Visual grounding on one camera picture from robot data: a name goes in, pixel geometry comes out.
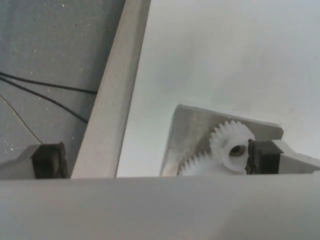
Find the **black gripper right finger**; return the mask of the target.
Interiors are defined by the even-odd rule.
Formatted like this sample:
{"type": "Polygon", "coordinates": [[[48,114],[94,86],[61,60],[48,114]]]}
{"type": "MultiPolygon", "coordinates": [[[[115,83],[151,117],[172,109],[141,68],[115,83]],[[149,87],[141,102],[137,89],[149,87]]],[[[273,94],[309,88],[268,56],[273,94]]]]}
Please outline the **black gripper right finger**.
{"type": "Polygon", "coordinates": [[[320,170],[320,160],[295,152],[283,140],[248,141],[248,175],[311,174],[320,170]]]}

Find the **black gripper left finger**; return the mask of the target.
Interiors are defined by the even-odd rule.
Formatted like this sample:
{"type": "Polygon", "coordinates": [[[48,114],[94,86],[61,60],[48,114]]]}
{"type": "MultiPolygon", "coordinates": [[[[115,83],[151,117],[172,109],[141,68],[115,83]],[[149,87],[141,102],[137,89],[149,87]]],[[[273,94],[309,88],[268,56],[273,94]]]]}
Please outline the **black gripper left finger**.
{"type": "Polygon", "coordinates": [[[1,179],[68,179],[65,145],[28,146],[17,158],[0,164],[1,179]]]}

